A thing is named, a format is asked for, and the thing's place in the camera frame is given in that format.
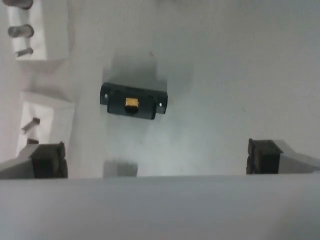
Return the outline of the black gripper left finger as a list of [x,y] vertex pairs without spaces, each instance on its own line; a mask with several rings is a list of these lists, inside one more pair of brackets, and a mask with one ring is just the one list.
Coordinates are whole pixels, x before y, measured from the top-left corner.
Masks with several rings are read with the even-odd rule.
[[65,144],[28,144],[19,154],[0,164],[1,179],[66,179]]

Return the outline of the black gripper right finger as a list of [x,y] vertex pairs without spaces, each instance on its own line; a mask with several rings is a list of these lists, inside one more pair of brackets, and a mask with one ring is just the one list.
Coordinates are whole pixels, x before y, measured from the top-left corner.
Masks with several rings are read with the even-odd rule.
[[246,174],[310,174],[320,172],[320,160],[294,151],[283,140],[250,138]]

